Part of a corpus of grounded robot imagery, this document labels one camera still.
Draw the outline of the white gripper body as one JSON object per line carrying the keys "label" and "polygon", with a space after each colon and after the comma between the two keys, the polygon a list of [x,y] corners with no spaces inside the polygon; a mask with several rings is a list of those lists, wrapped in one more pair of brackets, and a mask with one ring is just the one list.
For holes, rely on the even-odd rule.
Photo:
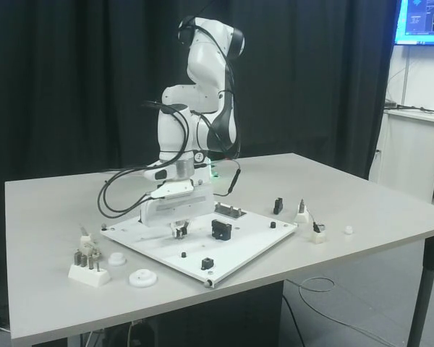
{"label": "white gripper body", "polygon": [[213,188],[196,186],[189,194],[147,201],[140,208],[140,222],[147,227],[165,226],[189,220],[214,211]]}

